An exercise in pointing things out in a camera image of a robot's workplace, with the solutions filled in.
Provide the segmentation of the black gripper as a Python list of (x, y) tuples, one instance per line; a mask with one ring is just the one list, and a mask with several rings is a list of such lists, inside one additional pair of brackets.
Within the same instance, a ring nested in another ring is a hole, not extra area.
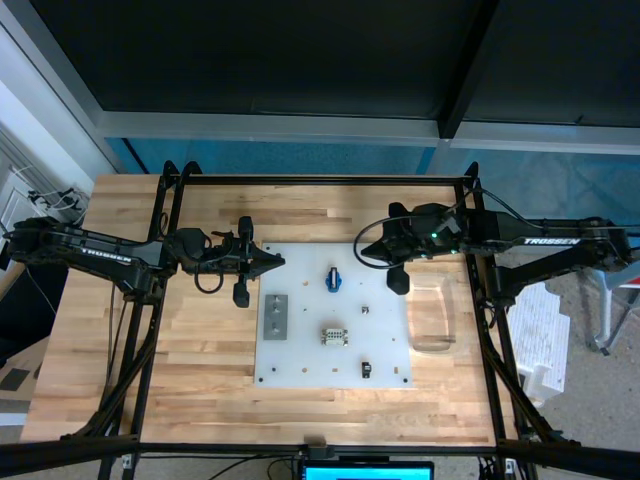
[(234, 274), (237, 276), (237, 281), (233, 286), (233, 302), (236, 306), (248, 306), (250, 294), (247, 280), (255, 280), (266, 272), (282, 267), (286, 261), (280, 253), (270, 253), (252, 242), (253, 222), (249, 216), (242, 216), (238, 220), (237, 237), (231, 231), (212, 231), (212, 234), (221, 237), (222, 243), (214, 247), (216, 250), (215, 273), (219, 281), (211, 294), (217, 293), (222, 288), (225, 274)]
[(365, 266), (392, 266), (387, 272), (387, 286), (404, 296), (410, 290), (410, 277), (404, 264), (427, 254), (438, 207), (428, 203), (409, 212), (400, 202), (393, 202), (388, 213), (391, 221), (387, 223), (387, 230), (360, 251), (360, 262)]

